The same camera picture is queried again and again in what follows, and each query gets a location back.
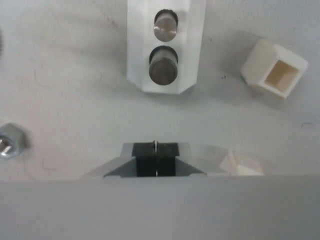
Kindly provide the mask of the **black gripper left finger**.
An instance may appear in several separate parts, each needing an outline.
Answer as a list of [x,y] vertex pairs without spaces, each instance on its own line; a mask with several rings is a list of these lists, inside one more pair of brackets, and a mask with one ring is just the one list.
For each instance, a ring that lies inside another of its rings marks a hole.
[[154,177],[157,168],[156,156],[154,141],[124,143],[120,156],[106,163],[103,177]]

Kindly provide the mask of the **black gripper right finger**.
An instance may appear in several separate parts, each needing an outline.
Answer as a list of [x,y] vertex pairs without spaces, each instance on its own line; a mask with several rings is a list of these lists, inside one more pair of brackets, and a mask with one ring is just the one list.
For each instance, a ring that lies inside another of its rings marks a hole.
[[191,164],[191,149],[188,143],[157,142],[156,164],[158,177],[188,177],[194,174],[207,175]]

